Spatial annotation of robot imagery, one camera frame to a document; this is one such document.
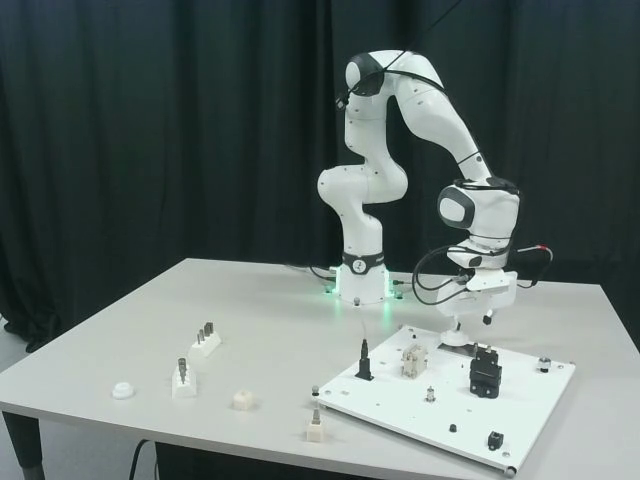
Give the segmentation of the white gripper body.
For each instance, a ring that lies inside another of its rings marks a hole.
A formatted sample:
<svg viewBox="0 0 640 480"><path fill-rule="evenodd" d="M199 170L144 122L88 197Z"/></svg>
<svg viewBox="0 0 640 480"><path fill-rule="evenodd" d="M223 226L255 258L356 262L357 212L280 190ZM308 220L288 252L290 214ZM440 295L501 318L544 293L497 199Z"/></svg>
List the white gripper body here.
<svg viewBox="0 0 640 480"><path fill-rule="evenodd" d="M516 272L476 272L466 281L456 279L439 289L436 308L445 316L483 316L512 305L516 289Z"/></svg>

